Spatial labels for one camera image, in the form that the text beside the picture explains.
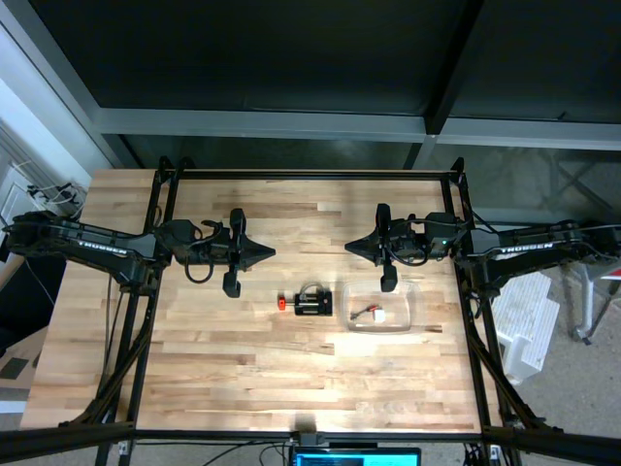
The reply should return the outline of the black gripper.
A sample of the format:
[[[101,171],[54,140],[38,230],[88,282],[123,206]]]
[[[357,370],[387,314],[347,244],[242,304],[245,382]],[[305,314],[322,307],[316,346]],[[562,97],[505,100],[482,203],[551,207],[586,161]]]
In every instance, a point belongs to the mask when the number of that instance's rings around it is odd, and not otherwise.
[[[387,204],[378,204],[376,209],[376,229],[369,235],[346,243],[345,250],[374,265],[382,267],[380,289],[382,292],[392,292],[398,283],[397,269],[393,265],[396,261],[408,267],[419,267],[427,262],[427,247],[424,244],[424,235],[416,233],[411,226],[417,222],[414,214],[407,218],[393,219],[390,207]]]
[[[202,220],[201,224],[212,229],[212,234],[199,241],[198,251],[199,264],[207,263],[210,266],[208,276],[200,283],[207,282],[215,265],[226,265],[228,271],[223,276],[222,289],[228,297],[241,295],[241,283],[238,281],[238,273],[245,270],[243,262],[243,238],[245,237],[246,218],[242,209],[233,209],[229,217],[229,227],[224,227],[222,222],[214,220]],[[247,260],[247,266],[255,264],[275,256],[276,250],[265,245],[246,239],[246,249],[252,254]]]

